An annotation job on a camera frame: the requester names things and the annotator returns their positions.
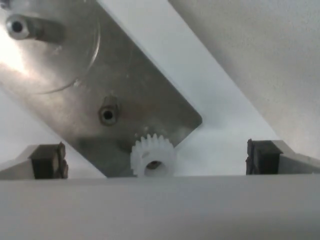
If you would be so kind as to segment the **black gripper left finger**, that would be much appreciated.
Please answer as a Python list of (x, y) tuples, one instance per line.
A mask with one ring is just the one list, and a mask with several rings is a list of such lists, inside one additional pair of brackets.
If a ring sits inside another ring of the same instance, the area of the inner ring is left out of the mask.
[(0, 164), (1, 180), (55, 180), (69, 177), (66, 146), (28, 145), (15, 159)]

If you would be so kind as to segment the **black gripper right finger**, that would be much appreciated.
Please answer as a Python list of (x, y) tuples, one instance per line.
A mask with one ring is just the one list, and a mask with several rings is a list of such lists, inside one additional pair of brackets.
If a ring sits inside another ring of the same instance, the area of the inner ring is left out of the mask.
[(282, 140), (247, 141), (247, 175), (319, 174), (320, 160), (294, 152)]

